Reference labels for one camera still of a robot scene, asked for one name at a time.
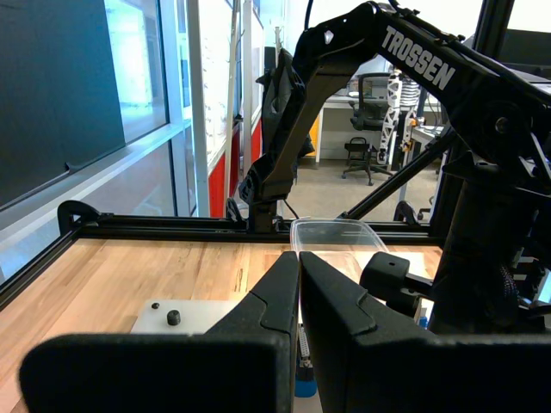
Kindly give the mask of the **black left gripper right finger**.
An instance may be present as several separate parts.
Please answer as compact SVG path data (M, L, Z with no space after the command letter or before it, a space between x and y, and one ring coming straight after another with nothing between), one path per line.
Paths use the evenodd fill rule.
M300 303L326 412L547 412L550 340L438 336L311 252Z

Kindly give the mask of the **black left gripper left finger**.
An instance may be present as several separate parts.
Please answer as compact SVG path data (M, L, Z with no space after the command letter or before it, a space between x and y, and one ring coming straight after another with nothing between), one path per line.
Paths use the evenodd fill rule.
M289 412L299 263L280 255L201 335L64 335L24 357L31 412Z

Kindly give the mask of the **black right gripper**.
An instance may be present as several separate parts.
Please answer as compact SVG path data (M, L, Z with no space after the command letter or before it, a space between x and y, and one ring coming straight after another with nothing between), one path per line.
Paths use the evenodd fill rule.
M492 244L447 243L433 281L409 272L407 260L377 252L362 271L360 285L405 314L418 298L434 302L433 332L518 332L518 291L503 257Z

